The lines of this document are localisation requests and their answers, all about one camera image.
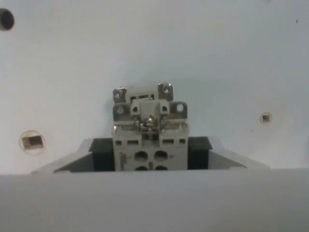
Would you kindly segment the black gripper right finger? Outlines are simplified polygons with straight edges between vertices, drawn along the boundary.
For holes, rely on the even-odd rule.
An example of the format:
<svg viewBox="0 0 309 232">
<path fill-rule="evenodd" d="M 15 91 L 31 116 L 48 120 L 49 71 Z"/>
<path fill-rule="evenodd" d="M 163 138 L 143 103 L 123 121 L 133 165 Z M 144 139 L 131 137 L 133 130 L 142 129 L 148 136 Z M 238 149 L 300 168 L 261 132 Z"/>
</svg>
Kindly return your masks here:
<svg viewBox="0 0 309 232">
<path fill-rule="evenodd" d="M 269 170 L 270 167 L 224 147 L 216 136 L 189 137 L 189 170 Z"/>
</svg>

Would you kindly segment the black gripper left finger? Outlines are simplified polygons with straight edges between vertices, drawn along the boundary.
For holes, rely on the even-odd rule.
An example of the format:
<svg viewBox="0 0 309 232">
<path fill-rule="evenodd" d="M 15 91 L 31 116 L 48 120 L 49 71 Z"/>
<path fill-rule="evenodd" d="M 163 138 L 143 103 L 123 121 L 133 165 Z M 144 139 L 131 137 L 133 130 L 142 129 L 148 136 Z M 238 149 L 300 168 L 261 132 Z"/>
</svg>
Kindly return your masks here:
<svg viewBox="0 0 309 232">
<path fill-rule="evenodd" d="M 33 174 L 112 172 L 112 138 L 85 139 L 77 151 L 34 171 Z"/>
</svg>

